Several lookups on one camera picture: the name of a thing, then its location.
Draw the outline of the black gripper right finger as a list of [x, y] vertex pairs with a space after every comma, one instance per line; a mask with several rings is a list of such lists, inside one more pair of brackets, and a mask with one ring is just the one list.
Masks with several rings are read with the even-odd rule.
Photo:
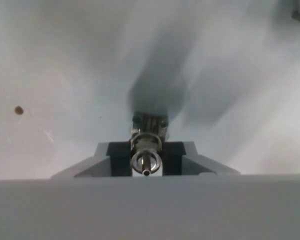
[[166, 142], [162, 149], [163, 175], [239, 175], [240, 172], [199, 154], [193, 141]]

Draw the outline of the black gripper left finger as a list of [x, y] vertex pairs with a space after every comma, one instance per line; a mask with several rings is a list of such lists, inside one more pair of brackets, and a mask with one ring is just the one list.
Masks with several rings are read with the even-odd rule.
[[101, 142], [93, 156], [88, 157], [56, 174], [53, 178], [128, 177], [131, 145], [128, 141]]

